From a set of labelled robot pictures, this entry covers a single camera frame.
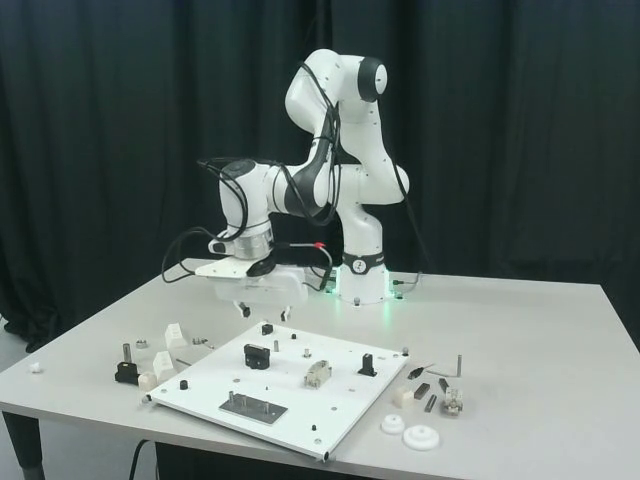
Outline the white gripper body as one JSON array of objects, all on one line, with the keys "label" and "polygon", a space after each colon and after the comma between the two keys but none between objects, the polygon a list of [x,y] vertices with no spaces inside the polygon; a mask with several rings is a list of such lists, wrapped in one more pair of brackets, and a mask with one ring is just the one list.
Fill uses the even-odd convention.
[{"label": "white gripper body", "polygon": [[285,266],[260,277],[212,279],[220,299],[245,304],[303,304],[308,299],[304,281],[302,268]]}]

